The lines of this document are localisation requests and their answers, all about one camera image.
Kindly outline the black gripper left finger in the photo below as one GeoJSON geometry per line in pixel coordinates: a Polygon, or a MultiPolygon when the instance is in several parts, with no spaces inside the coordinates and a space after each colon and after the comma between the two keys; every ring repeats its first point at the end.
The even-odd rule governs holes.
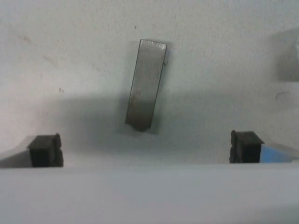
{"type": "Polygon", "coordinates": [[[64,156],[60,134],[29,135],[15,148],[0,153],[1,168],[61,168],[64,156]]]}

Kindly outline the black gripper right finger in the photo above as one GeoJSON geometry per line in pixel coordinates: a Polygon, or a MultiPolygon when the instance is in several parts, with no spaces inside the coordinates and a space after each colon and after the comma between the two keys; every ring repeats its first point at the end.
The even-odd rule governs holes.
{"type": "Polygon", "coordinates": [[[288,163],[299,161],[299,150],[265,143],[255,132],[231,132],[230,163],[288,163]]]}

